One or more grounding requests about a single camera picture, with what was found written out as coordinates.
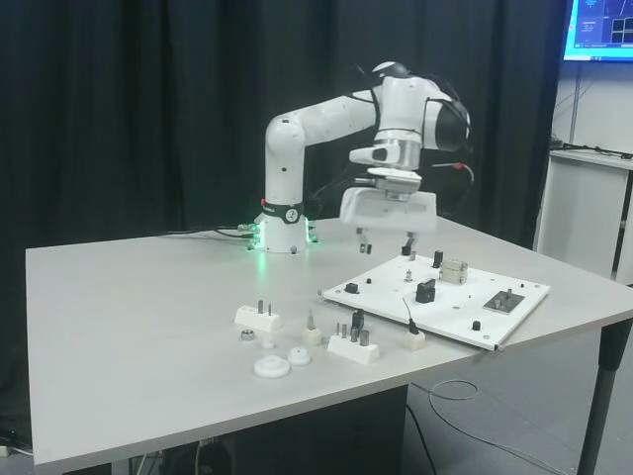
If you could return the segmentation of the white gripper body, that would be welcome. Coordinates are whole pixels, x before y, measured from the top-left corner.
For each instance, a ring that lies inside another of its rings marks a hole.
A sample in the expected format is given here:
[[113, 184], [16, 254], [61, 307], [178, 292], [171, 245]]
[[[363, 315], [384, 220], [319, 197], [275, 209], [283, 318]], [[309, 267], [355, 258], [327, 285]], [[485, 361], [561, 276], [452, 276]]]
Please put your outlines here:
[[356, 229], [426, 233], [436, 228], [436, 195], [415, 192], [400, 201], [381, 189], [353, 187], [343, 194], [339, 219]]

